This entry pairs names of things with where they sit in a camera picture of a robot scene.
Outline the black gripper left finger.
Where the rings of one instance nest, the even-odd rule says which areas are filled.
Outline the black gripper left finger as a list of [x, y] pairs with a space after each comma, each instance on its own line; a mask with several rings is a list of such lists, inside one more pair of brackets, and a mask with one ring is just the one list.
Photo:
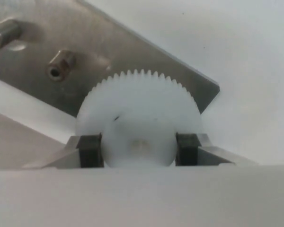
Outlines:
[[102, 168], [101, 134], [71, 136], [65, 147], [23, 168]]

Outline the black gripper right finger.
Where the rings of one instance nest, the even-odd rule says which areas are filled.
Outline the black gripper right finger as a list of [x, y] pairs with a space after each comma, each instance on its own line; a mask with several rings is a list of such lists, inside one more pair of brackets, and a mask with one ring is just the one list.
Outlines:
[[235, 164], [231, 154], [214, 146], [204, 133], [177, 133], [176, 166]]

